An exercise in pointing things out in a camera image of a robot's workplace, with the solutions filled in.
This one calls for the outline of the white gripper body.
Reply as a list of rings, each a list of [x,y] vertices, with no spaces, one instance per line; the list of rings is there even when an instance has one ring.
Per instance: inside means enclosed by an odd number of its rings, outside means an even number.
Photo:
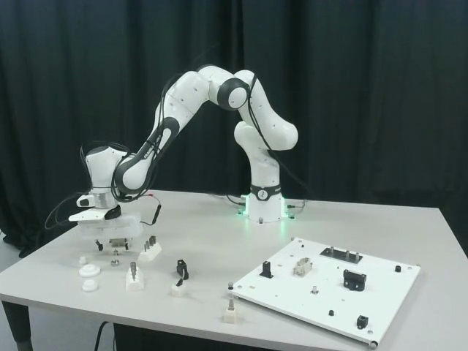
[[[78,227],[84,238],[106,241],[107,239],[133,239],[143,233],[140,214],[123,214],[115,219],[79,221]]]

